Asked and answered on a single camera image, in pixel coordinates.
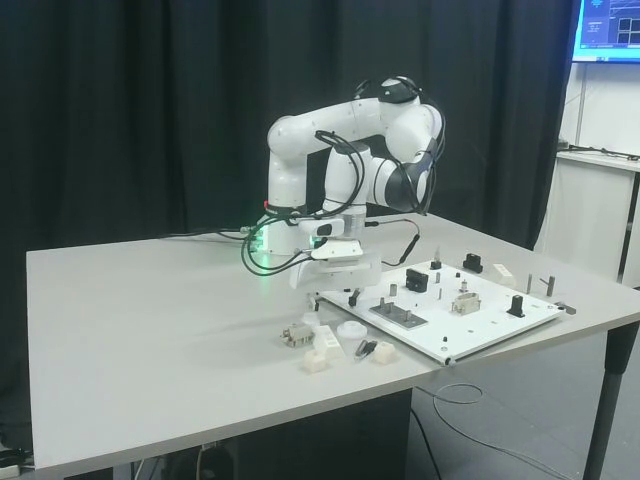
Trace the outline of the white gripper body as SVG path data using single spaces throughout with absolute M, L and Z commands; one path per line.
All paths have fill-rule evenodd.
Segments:
M 303 291 L 342 291 L 377 285 L 382 272 L 379 254 L 351 260 L 317 260 L 292 269 L 289 285 Z

